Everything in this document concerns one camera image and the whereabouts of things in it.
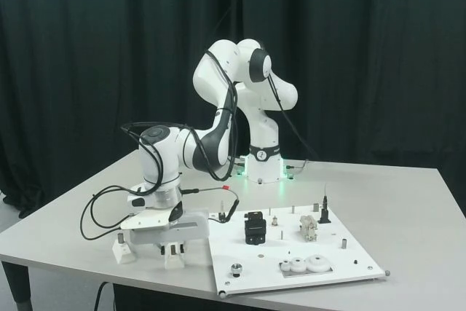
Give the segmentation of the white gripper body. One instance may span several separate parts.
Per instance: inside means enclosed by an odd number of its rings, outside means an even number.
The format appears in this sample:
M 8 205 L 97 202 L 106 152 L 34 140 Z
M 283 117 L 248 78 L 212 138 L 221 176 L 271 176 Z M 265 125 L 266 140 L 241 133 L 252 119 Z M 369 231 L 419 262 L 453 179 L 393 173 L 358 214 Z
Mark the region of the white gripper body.
M 187 210 L 178 220 L 164 226 L 131 229 L 130 242 L 134 245 L 167 245 L 208 238 L 208 216 L 207 210 Z

